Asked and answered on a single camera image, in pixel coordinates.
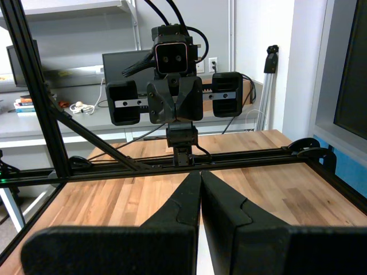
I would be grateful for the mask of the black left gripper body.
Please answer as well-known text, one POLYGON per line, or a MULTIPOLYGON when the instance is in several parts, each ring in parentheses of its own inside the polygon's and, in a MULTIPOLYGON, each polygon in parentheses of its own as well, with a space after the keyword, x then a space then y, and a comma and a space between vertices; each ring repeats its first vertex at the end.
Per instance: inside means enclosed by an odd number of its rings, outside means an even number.
MULTIPOLYGON (((174 104, 179 92, 179 80, 183 78, 172 74, 166 78, 174 104)), ((111 121, 114 125, 133 125, 140 121, 142 113, 149 115, 149 106, 146 95, 140 97, 135 81, 110 82, 106 86, 108 107, 111 121)), ((203 84, 203 116, 204 101, 211 101, 213 114, 216 117, 236 117, 242 113, 243 77, 238 72, 215 73, 211 84, 203 84)), ((175 122, 192 122, 199 120, 175 120, 175 122)))

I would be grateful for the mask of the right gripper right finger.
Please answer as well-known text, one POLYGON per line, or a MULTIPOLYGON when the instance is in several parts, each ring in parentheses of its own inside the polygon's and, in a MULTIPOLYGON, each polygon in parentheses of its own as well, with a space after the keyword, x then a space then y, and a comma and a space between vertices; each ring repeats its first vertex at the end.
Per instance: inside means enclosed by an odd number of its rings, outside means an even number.
POLYGON ((365 274, 366 228, 292 226, 203 171, 202 217, 216 274, 365 274))

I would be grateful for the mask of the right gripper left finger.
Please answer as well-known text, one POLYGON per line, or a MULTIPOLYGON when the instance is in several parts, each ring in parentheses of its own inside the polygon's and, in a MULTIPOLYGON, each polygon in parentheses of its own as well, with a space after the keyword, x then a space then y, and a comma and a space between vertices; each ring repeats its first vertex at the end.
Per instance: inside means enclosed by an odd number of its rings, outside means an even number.
POLYGON ((55 226, 21 249, 25 274, 195 274, 200 173, 191 172, 139 227, 55 226))

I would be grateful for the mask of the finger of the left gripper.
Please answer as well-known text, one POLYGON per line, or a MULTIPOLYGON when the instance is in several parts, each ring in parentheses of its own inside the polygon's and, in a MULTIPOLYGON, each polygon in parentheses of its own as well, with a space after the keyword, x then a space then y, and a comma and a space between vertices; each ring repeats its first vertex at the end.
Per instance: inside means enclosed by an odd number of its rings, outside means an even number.
POLYGON ((153 80, 147 84, 147 101, 151 123, 172 123, 175 120, 175 104, 167 80, 153 80))
POLYGON ((179 80, 175 116, 177 120, 201 120, 203 118, 201 78, 191 76, 179 80))

